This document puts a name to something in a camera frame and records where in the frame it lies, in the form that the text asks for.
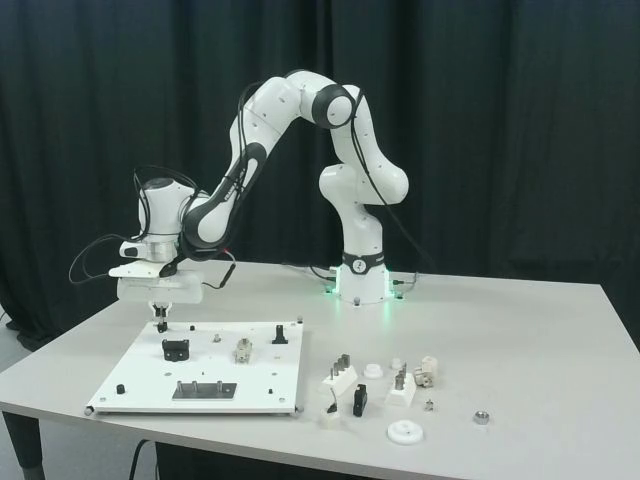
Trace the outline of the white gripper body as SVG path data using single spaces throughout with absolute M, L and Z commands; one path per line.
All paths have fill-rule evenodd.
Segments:
M 117 297 L 144 303 L 197 304 L 202 301 L 203 292 L 198 277 L 121 278 L 117 283 Z

